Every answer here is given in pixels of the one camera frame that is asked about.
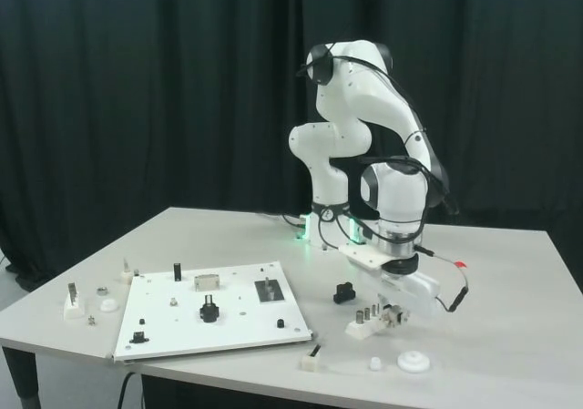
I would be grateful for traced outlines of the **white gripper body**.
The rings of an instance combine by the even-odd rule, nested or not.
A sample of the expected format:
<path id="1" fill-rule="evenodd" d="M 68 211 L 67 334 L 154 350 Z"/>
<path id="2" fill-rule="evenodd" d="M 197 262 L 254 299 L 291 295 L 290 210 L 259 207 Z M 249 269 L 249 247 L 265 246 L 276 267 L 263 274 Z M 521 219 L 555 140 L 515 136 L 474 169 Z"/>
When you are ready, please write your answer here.
<path id="1" fill-rule="evenodd" d="M 362 283 L 376 297 L 378 293 L 385 296 L 389 307 L 421 317 L 433 317 L 437 312 L 440 284 L 421 272 L 394 275 L 386 271 L 362 271 Z"/>

